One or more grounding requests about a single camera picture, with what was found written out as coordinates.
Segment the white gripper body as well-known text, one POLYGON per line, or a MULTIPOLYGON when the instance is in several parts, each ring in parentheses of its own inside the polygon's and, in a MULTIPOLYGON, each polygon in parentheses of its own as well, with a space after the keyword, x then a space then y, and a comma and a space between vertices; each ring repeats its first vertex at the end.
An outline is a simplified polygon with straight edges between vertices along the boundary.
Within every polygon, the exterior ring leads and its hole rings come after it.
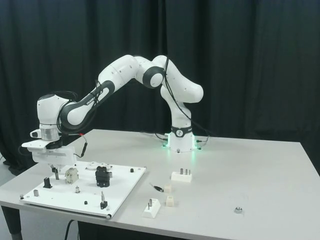
POLYGON ((37 163, 45 163, 53 166, 71 166, 76 163, 75 148, 62 146, 55 149, 31 149, 32 158, 37 163))

